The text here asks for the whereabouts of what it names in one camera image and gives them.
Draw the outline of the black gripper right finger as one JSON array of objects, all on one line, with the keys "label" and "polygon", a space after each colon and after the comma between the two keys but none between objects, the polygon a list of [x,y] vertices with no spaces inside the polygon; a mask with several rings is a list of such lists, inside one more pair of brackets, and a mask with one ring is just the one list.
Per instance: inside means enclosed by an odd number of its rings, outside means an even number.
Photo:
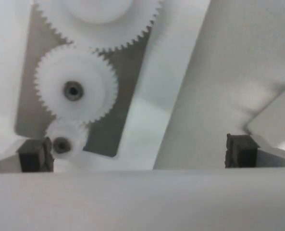
[{"label": "black gripper right finger", "polygon": [[285,167],[285,150],[258,135],[227,134],[225,168]]}]

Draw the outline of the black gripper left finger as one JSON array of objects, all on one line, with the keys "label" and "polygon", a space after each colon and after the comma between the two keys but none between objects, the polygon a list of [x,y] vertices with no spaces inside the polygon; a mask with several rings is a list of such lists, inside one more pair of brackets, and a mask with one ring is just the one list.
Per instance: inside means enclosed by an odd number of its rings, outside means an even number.
[{"label": "black gripper left finger", "polygon": [[50,138],[19,139],[0,154],[0,172],[52,172]]}]

